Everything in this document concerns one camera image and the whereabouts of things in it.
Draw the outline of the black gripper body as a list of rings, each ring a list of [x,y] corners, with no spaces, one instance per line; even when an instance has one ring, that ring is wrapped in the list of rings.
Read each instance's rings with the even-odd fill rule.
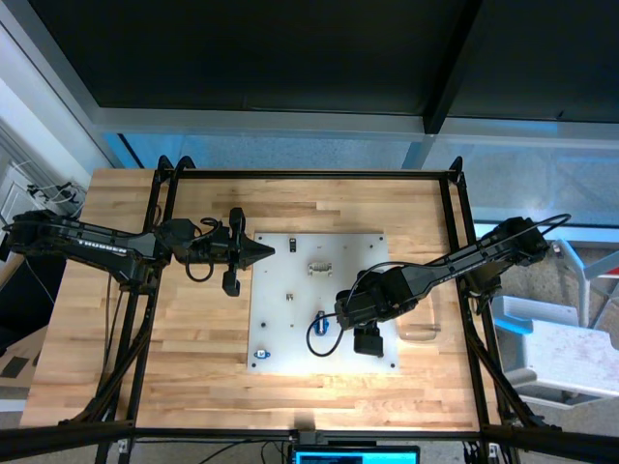
[[[340,327],[353,331],[353,351],[359,355],[384,356],[384,342],[378,328],[386,308],[386,300],[379,290],[337,293],[335,312]]]
[[[227,270],[222,275],[222,289],[227,296],[239,296],[241,284],[237,278],[242,264],[244,251],[246,217],[240,207],[230,210],[228,225],[220,223],[212,238],[212,263],[225,265]]]

